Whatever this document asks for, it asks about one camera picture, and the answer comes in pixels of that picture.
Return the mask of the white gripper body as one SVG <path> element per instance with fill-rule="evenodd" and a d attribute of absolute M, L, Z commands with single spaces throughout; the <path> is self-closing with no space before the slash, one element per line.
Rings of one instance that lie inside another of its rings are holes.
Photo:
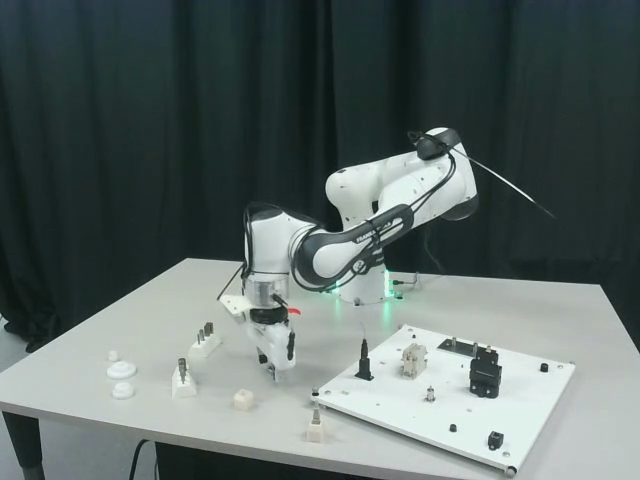
<path fill-rule="evenodd" d="M 295 332 L 289 322 L 280 322 L 271 325 L 250 322 L 248 335 L 258 352 L 266 355 L 266 369 L 269 363 L 281 371 L 281 381 L 284 381 L 287 372 L 296 365 Z"/>

